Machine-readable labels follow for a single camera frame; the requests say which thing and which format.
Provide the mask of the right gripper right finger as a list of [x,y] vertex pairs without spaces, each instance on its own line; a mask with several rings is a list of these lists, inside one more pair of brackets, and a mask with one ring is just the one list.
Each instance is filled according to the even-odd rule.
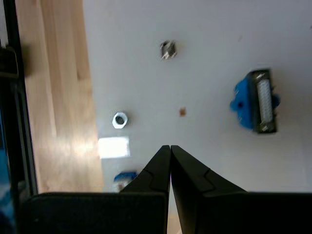
[[184,234],[309,234],[309,193],[248,192],[179,146],[171,147],[171,180]]

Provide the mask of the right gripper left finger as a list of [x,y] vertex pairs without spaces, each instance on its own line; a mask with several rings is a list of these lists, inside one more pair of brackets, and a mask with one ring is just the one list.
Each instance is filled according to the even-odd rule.
[[21,234],[165,234],[170,146],[119,193],[44,193],[24,202]]

